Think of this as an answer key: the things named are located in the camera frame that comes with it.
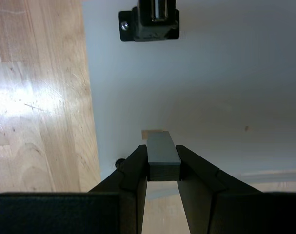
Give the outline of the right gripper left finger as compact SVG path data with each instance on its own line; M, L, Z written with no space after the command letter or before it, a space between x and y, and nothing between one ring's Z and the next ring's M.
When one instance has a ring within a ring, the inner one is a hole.
M86 193L2 193L0 234L139 234L147 174L140 145Z

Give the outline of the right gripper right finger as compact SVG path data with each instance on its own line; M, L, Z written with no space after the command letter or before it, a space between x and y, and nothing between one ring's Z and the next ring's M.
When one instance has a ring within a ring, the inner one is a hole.
M192 234L296 234L296 193L261 192L185 146L178 189Z

